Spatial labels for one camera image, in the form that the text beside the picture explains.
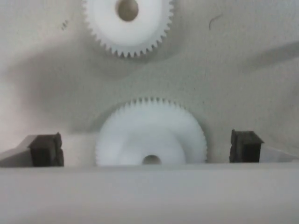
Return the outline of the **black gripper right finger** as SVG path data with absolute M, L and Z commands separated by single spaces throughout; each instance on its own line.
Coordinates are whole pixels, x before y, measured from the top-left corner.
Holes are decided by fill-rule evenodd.
M 231 132 L 230 163 L 298 162 L 299 157 L 277 149 L 265 142 L 254 131 Z

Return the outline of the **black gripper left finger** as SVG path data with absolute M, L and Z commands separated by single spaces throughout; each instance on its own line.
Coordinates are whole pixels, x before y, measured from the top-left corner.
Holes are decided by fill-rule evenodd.
M 28 135 L 17 147 L 0 153 L 2 168 L 63 167 L 62 137 L 55 134 Z

